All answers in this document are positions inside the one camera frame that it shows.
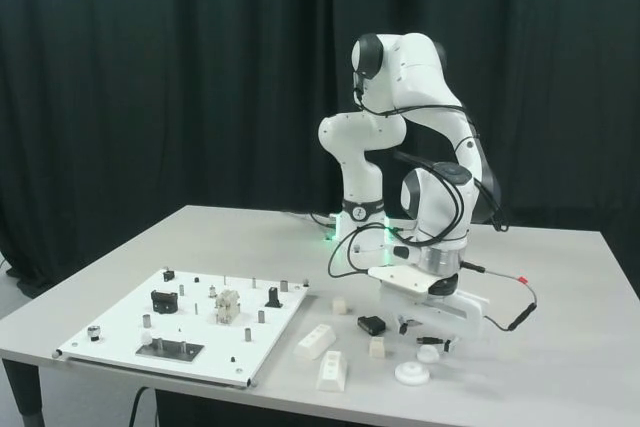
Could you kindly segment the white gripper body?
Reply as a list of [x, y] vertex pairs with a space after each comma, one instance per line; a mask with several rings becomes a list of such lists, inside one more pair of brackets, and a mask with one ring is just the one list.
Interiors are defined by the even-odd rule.
[[405, 335], [434, 337], [446, 341], [476, 340], [483, 331], [485, 298], [458, 290], [449, 296], [410, 295], [385, 284], [379, 290], [383, 306], [392, 314], [398, 326], [398, 316], [409, 319]]

